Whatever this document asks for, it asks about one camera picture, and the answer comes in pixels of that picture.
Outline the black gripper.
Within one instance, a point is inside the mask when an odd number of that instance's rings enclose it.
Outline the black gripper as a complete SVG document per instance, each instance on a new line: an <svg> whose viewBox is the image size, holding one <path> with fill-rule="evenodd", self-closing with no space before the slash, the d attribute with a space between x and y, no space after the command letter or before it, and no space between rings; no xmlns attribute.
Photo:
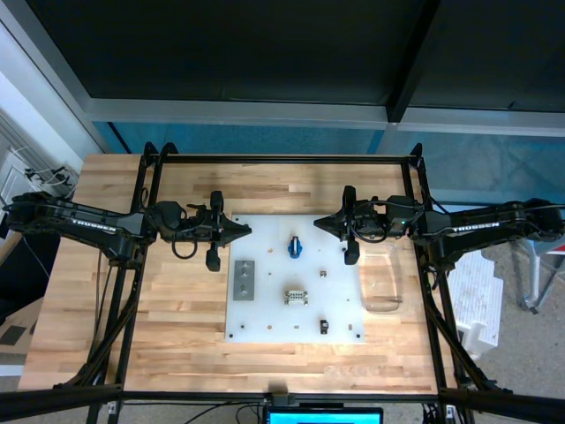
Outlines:
<svg viewBox="0 0 565 424"><path fill-rule="evenodd" d="M199 243L208 243L205 264L208 270L219 270L221 260L218 247L221 236L221 215L223 212L223 196L221 191L210 194L210 207L204 210L204 221L197 229L196 240ZM247 223L232 221L225 214L222 215L222 245L227 246L237 239L252 234L252 229Z"/></svg>
<svg viewBox="0 0 565 424"><path fill-rule="evenodd" d="M379 244L388 236L388 224L384 216L375 210L376 200L358 200L356 189L347 185L343 190L343 210L323 216L314 226L340 241L347 241L344 252L346 265L355 265L360 257L359 240Z"/></svg>

